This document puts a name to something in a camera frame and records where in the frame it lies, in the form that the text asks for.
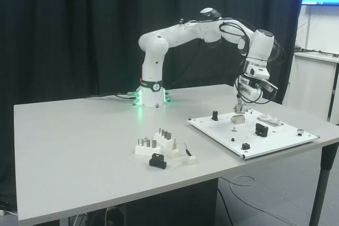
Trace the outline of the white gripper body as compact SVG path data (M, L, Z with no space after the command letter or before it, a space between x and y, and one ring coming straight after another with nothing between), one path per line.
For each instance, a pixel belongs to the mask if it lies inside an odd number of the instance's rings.
M262 88L255 79L239 77L237 88L241 97L247 102L257 102L262 96Z

